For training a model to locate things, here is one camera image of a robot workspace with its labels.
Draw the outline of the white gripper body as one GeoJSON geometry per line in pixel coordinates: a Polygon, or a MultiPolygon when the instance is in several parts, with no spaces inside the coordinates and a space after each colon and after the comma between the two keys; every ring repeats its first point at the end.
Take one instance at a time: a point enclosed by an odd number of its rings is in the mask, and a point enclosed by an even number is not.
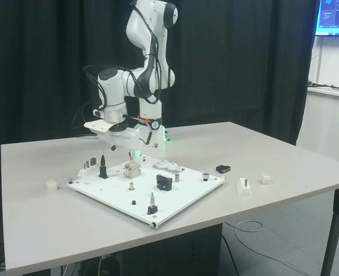
{"type": "Polygon", "coordinates": [[[129,150],[141,148],[140,131],[138,129],[127,128],[122,132],[98,132],[98,137],[105,141],[109,147],[123,147],[129,150]]]}

